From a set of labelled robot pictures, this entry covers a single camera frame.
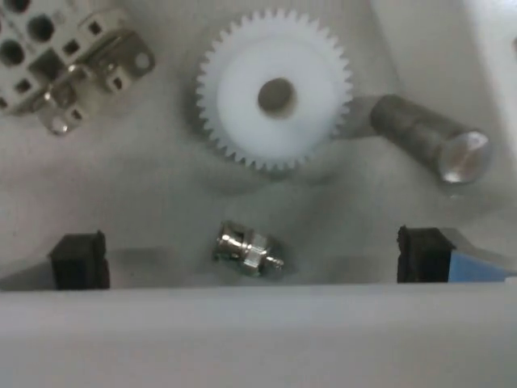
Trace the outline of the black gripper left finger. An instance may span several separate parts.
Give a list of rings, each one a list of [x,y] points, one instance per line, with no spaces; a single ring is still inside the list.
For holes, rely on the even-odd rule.
[[[110,288],[105,234],[65,234],[48,252],[1,266],[2,291],[88,291]]]

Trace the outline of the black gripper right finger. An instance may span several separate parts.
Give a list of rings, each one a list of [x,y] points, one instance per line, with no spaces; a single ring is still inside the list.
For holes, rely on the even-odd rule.
[[[516,278],[516,259],[472,244],[453,228],[401,226],[397,283],[481,283]]]

